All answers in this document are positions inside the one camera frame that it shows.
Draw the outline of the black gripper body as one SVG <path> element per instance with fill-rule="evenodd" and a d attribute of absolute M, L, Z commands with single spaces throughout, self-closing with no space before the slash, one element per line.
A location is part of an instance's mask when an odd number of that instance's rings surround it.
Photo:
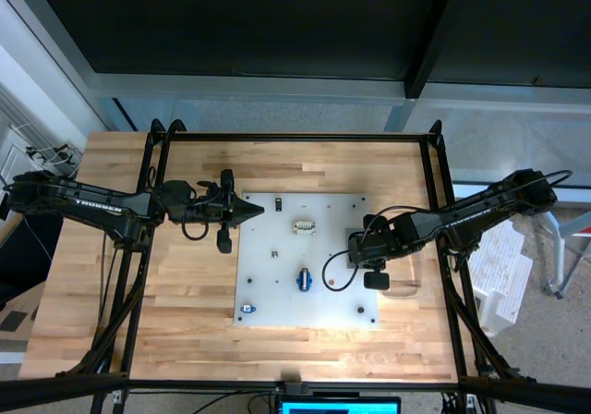
<path fill-rule="evenodd" d="M 230 226 L 233 224 L 235 197 L 235 179 L 231 169 L 221 172 L 220 184 L 214 181 L 201 180 L 198 186 L 205 188 L 204 196 L 198 198 L 198 223 L 219 224 L 220 229 L 216 236 L 216 246 L 222 254 L 232 252 L 232 240 L 230 238 Z"/>
<path fill-rule="evenodd" d="M 390 277 L 384 272 L 391 253 L 393 237 L 384 216 L 367 214 L 364 229 L 351 230 L 347 238 L 347 267 L 365 270 L 365 289 L 388 290 Z"/>

